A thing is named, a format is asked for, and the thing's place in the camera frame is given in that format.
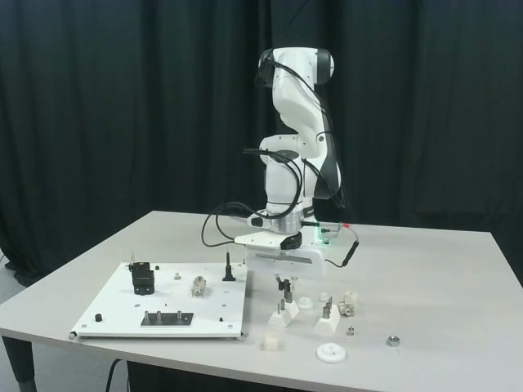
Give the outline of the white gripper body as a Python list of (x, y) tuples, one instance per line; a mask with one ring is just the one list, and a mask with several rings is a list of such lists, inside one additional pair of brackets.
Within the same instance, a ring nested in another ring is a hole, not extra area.
[(326, 275), (326, 261), (319, 249), (248, 249), (245, 262), (249, 270), (281, 278), (320, 280)]

